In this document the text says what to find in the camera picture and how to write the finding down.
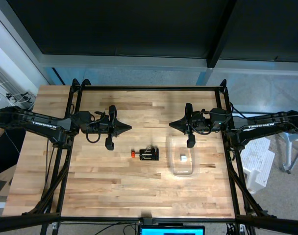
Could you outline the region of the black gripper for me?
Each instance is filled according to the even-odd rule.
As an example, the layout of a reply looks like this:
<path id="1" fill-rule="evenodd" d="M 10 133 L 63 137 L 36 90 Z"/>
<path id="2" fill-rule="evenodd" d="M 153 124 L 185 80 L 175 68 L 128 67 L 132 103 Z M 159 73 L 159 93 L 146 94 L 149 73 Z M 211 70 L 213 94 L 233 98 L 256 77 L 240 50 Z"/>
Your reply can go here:
<path id="1" fill-rule="evenodd" d="M 191 103 L 187 103 L 185 106 L 186 117 L 186 134 L 188 135 L 187 147 L 193 148 L 196 143 L 196 137 L 194 132 L 200 135 L 204 135 L 204 117 L 201 111 L 193 111 Z M 169 123 L 169 126 L 173 129 L 185 134 L 185 117 Z"/>
<path id="2" fill-rule="evenodd" d="M 132 129 L 132 126 L 120 122 L 118 119 L 116 119 L 116 117 L 117 109 L 114 105 L 111 105 L 109 106 L 108 115 L 102 113 L 97 123 L 98 134 L 108 135 L 108 137 L 105 139 L 105 147 L 107 150 L 114 150 L 114 143 L 112 141 L 112 138 L 113 136 L 115 136 L 115 121 L 116 126 L 118 127 L 118 129 L 116 130 L 116 136 L 119 136 L 120 134 Z"/>

